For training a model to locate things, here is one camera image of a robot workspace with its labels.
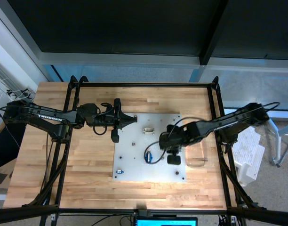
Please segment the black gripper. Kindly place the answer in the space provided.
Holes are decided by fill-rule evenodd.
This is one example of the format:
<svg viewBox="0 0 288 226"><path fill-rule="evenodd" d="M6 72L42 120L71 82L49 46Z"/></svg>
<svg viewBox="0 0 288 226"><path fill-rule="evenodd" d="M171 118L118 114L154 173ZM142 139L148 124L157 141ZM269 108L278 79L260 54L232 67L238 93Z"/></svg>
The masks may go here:
<svg viewBox="0 0 288 226"><path fill-rule="evenodd" d="M121 114L121 126L120 126L120 112L121 112L121 101L119 98L114 100L114 104L101 103L101 106L105 107L104 112L100 112L96 116L96 126L103 127L102 133L96 133L98 136L102 136L107 132L108 127L113 127L111 131L111 140L114 143L119 142L118 129L124 128L132 123L137 123L137 115L133 113L122 113Z"/></svg>
<svg viewBox="0 0 288 226"><path fill-rule="evenodd" d="M167 151L167 163L172 165L180 165L181 164L181 156L179 155L179 151L168 150Z"/></svg>

